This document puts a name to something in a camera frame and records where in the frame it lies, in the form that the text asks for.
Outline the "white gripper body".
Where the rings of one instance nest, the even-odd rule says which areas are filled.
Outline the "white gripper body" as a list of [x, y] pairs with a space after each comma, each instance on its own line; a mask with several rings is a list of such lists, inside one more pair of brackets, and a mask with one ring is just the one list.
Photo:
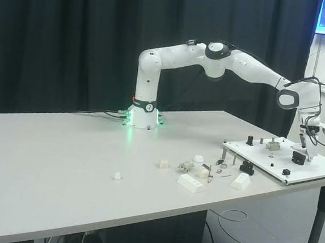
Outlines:
[[306, 129], [302, 129], [301, 146], [304, 149], [306, 155], [317, 155], [318, 153], [318, 143], [316, 139], [306, 131]]

